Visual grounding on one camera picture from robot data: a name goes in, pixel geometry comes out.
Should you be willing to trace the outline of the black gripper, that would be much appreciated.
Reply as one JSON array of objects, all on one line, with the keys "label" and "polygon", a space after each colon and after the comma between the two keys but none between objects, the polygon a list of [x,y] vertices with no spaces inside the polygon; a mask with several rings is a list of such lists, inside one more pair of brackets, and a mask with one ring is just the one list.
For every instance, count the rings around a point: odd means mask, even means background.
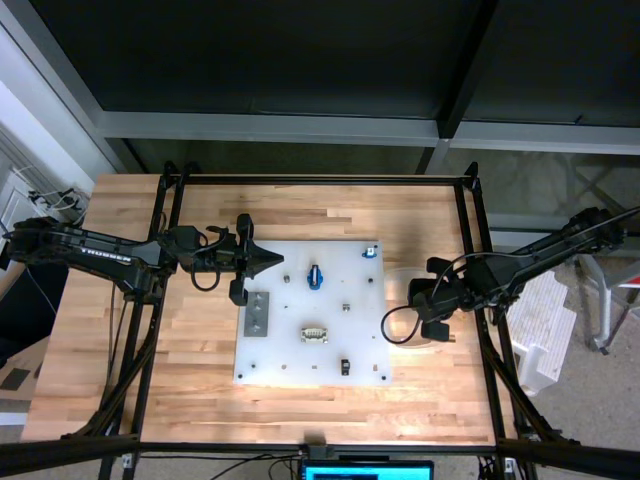
[{"label": "black gripper", "polygon": [[[450,338],[448,319],[461,308],[468,297],[460,276],[462,267],[441,258],[427,261],[426,270],[436,275],[436,279],[414,278],[408,285],[408,300],[411,309],[422,322],[421,337],[437,342],[447,342]],[[415,300],[422,294],[424,299]]]},{"label": "black gripper", "polygon": [[229,298],[236,306],[245,306],[248,292],[244,287],[247,278],[253,279],[261,272],[281,264],[284,256],[260,247],[253,241],[254,224],[249,214],[241,214],[236,221],[236,233],[227,234],[217,247],[215,261],[221,273],[233,273]]}]

